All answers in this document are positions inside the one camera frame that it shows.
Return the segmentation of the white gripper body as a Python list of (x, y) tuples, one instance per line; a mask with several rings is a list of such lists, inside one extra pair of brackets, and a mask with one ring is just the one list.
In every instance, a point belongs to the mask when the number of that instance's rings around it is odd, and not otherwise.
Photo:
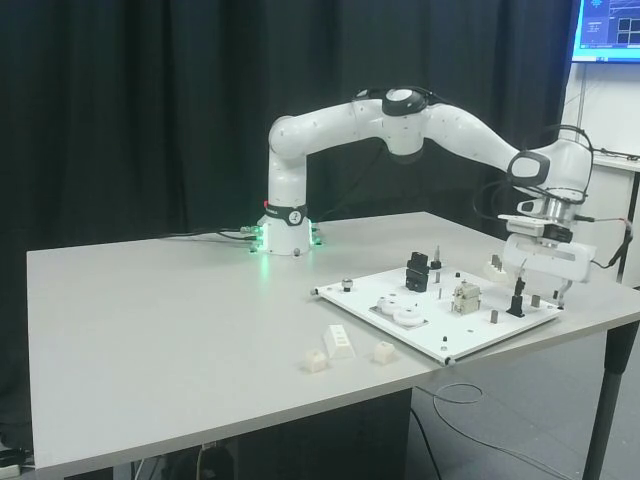
[(511, 235), (503, 260), (517, 272), (533, 271), (566, 281), (589, 281), (596, 248), (581, 243), (553, 243), (525, 235)]

